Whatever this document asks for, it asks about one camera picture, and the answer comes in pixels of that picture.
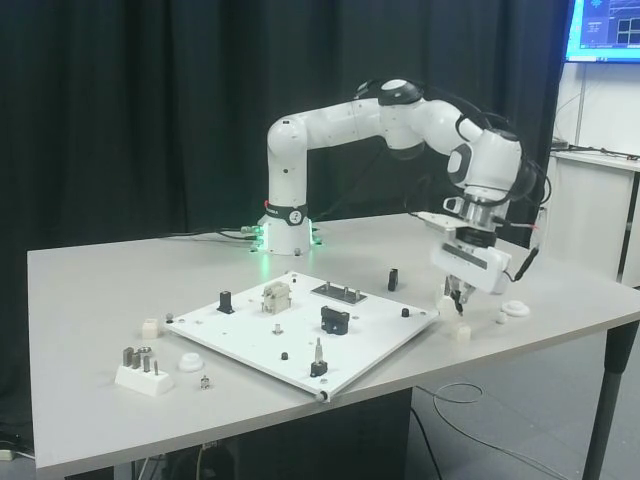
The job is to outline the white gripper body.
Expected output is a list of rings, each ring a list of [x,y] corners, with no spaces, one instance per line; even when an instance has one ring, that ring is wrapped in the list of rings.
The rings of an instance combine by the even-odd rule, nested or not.
[[[490,295],[501,295],[507,288],[505,271],[512,256],[494,247],[464,247],[443,242],[431,249],[431,262],[448,275],[458,278],[458,291],[464,282]]]

